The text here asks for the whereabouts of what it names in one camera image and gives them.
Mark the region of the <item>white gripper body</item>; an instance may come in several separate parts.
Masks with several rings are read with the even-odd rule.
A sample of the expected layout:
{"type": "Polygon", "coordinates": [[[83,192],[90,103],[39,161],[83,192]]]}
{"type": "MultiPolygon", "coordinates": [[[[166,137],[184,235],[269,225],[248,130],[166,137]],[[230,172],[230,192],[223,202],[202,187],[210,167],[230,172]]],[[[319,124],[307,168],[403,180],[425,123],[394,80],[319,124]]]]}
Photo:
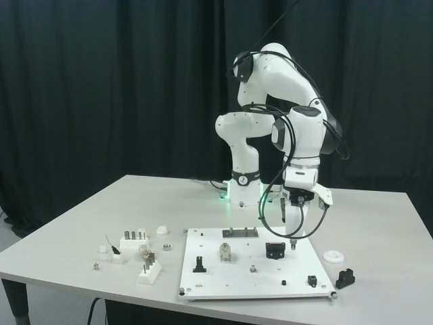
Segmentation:
{"type": "Polygon", "coordinates": [[[299,236],[302,231],[302,214],[300,205],[302,205],[302,211],[304,217],[308,212],[310,202],[313,200],[313,193],[306,190],[300,190],[290,188],[289,190],[283,190],[282,198],[282,211],[283,211],[283,222],[286,227],[286,235],[299,236]]]}

